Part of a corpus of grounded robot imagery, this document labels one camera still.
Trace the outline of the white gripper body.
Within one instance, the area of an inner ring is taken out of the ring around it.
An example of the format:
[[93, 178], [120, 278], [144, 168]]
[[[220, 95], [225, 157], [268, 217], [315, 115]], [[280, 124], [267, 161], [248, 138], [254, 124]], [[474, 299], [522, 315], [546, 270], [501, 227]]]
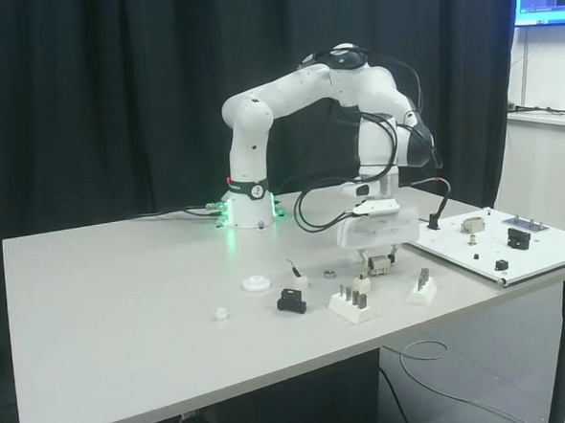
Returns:
[[419, 232], [418, 208], [403, 207], [392, 214], [346, 219], [337, 229], [336, 244], [347, 250], [370, 250], [414, 242]]

